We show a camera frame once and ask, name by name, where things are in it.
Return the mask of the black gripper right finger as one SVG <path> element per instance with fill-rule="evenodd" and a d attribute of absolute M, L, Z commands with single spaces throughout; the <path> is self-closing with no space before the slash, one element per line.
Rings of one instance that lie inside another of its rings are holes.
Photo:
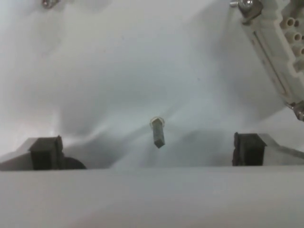
<path fill-rule="evenodd" d="M 269 134 L 235 133 L 233 166 L 303 165 L 304 153 L 278 144 Z"/>

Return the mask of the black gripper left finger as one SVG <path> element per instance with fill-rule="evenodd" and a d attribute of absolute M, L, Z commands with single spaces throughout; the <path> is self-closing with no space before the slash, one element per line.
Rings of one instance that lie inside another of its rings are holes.
<path fill-rule="evenodd" d="M 2 171 L 45 171 L 64 168 L 61 136 L 28 138 L 15 151 L 0 157 Z"/>

